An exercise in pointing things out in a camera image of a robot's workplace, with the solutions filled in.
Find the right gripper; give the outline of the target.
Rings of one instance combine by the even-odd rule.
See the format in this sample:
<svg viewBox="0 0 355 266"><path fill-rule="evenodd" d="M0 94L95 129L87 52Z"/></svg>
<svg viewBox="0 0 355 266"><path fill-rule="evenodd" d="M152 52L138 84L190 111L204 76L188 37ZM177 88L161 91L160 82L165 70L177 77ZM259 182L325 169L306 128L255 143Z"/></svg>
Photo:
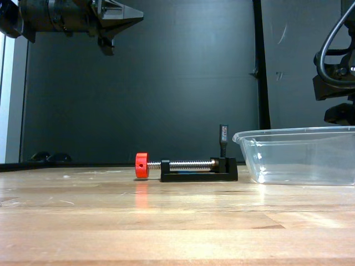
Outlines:
<svg viewBox="0 0 355 266"><path fill-rule="evenodd" d="M324 121L336 125L354 125L354 102L342 103L327 109Z"/></svg>

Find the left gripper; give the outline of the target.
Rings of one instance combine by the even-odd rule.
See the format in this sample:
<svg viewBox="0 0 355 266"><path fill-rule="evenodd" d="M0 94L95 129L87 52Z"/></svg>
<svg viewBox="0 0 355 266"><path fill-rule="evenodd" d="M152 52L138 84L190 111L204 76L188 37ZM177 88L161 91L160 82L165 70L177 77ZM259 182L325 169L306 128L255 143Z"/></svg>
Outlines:
<svg viewBox="0 0 355 266"><path fill-rule="evenodd" d="M142 11L118 1L48 1L47 6L56 31L67 36L96 36L99 48L107 56L114 55L112 37L144 19Z"/></svg>

